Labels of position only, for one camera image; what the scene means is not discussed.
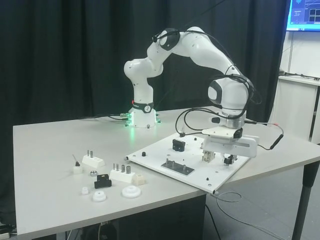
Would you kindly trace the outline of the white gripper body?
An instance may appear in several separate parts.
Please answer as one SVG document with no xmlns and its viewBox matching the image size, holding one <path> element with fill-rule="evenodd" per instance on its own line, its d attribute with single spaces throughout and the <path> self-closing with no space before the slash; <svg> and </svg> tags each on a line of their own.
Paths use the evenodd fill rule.
<svg viewBox="0 0 320 240">
<path fill-rule="evenodd" d="M 203 150 L 207 152 L 255 158 L 257 156 L 257 137 L 243 135 L 237 139 L 227 139 L 207 136 L 203 142 Z"/>
</svg>

